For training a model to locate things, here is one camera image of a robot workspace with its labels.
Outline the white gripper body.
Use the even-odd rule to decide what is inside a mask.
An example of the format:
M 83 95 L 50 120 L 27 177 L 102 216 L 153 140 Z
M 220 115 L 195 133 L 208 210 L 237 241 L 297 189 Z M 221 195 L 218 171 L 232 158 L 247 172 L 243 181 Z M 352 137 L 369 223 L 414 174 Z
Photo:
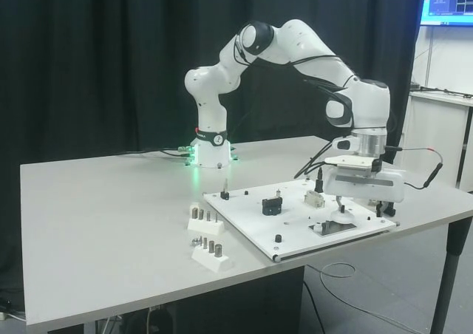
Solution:
M 332 168 L 324 176 L 324 192 L 336 197 L 401 202 L 404 199 L 404 179 L 397 171 L 382 170 L 367 177 Z

